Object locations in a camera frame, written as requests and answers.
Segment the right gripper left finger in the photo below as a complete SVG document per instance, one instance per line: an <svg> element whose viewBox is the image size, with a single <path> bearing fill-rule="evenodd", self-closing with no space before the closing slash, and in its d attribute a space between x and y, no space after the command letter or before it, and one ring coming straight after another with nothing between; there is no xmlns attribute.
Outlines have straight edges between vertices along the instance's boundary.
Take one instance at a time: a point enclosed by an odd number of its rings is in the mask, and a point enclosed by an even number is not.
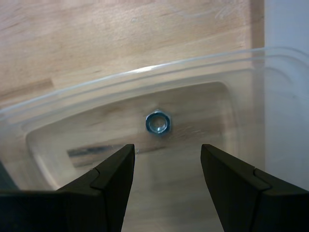
<svg viewBox="0 0 309 232"><path fill-rule="evenodd" d="M119 232L133 182L128 144L56 191L1 191L2 232Z"/></svg>

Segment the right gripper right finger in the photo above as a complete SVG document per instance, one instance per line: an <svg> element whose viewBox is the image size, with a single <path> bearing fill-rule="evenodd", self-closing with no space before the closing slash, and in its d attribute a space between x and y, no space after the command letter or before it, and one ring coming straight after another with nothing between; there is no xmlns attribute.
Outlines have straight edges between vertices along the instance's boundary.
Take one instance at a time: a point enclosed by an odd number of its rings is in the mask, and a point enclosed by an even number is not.
<svg viewBox="0 0 309 232"><path fill-rule="evenodd" d="M309 192L212 146L201 165L226 232L307 232Z"/></svg>

